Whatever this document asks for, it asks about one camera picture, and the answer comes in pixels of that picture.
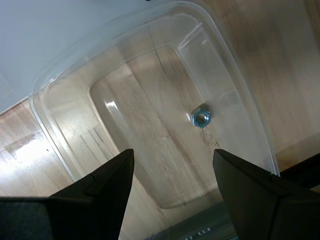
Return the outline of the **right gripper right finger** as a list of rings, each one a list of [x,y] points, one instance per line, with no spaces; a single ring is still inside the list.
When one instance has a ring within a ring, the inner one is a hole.
[[[241,240],[320,238],[320,156],[272,174],[223,149],[212,161],[217,185]]]

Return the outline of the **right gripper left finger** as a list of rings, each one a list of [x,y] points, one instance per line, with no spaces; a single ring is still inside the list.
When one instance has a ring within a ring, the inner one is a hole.
[[[117,240],[133,183],[126,149],[48,197],[1,197],[2,240]]]

